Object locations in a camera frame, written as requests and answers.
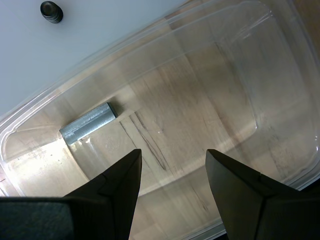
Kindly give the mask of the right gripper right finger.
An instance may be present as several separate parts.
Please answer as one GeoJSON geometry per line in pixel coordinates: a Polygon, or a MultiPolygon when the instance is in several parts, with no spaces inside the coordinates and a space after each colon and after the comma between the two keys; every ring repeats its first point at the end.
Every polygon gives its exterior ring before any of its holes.
{"type": "Polygon", "coordinates": [[[320,192],[296,190],[215,150],[210,190],[230,240],[318,240],[320,192]]]}

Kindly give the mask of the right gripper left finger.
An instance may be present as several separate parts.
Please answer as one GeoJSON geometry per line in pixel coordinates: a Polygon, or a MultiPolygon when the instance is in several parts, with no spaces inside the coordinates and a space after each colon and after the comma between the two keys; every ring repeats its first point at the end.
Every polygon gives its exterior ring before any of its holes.
{"type": "Polygon", "coordinates": [[[2,197],[2,240],[127,240],[142,175],[134,149],[63,197],[2,197]]]}

